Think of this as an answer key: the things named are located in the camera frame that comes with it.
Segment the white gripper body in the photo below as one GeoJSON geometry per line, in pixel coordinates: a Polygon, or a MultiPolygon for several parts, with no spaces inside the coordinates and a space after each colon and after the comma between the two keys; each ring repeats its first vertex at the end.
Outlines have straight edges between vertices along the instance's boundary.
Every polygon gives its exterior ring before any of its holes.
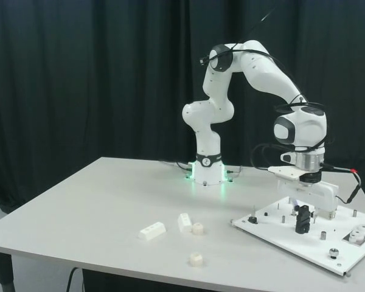
{"type": "Polygon", "coordinates": [[[320,181],[314,184],[289,181],[280,179],[277,184],[278,192],[283,196],[288,196],[294,200],[302,201],[316,209],[326,212],[333,212],[338,207],[338,186],[320,181]]]}

